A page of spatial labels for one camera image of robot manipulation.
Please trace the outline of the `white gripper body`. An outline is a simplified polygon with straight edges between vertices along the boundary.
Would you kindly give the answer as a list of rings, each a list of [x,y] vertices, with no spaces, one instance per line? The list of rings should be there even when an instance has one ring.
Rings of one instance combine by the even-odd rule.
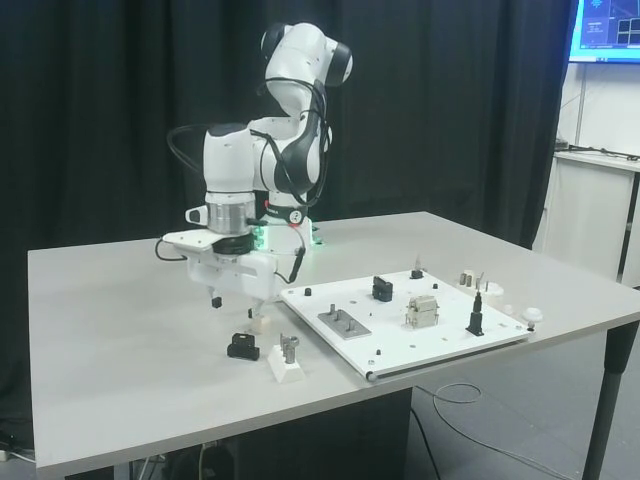
[[[237,256],[205,252],[187,260],[190,279],[211,292],[239,294],[261,301],[275,295],[277,268],[277,259],[261,252]]]

